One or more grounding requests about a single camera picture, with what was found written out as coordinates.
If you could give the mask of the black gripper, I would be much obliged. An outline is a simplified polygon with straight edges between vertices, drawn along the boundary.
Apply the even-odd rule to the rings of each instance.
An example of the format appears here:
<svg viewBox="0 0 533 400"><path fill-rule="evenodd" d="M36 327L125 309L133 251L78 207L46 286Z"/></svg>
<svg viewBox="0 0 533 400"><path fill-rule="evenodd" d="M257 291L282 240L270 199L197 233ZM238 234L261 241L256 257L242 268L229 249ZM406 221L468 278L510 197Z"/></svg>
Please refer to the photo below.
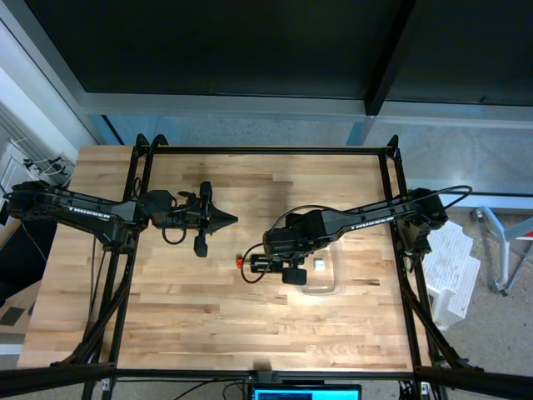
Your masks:
<svg viewBox="0 0 533 400"><path fill-rule="evenodd" d="M286 262L287 266L281 273L281 281L285 284L304 286L307 283L307 270L303 268L305 258L297 257Z"/></svg>
<svg viewBox="0 0 533 400"><path fill-rule="evenodd" d="M187 211L186 216L187 227L197 230L193 249L194 253L200 258L207 256L207 233L210 217L215 218L211 220L211 233L238 222L236 216L219 210L212 203L212 184L210 182L202 182L197 202Z"/></svg>

